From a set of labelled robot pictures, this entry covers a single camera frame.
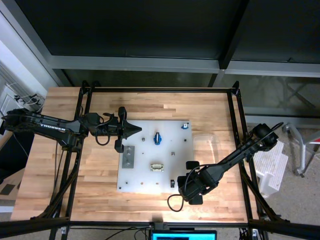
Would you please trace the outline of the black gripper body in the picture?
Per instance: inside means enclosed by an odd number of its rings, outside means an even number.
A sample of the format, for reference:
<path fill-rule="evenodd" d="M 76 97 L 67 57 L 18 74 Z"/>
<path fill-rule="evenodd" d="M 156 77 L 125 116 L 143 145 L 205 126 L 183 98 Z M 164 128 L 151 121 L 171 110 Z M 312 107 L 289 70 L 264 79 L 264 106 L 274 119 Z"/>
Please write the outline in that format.
<path fill-rule="evenodd" d="M 122 140 L 124 138 L 125 123 L 127 121 L 127 111 L 124 106 L 118 109 L 118 117 L 112 116 L 109 123 L 110 136 L 117 136 L 117 140 L 114 143 L 114 148 L 118 153 L 124 152 L 124 146 Z"/>
<path fill-rule="evenodd" d="M 186 201 L 190 205 L 202 205 L 202 187 L 200 178 L 201 168 L 198 161 L 187 161 L 186 169 L 189 170 L 186 179 Z"/>

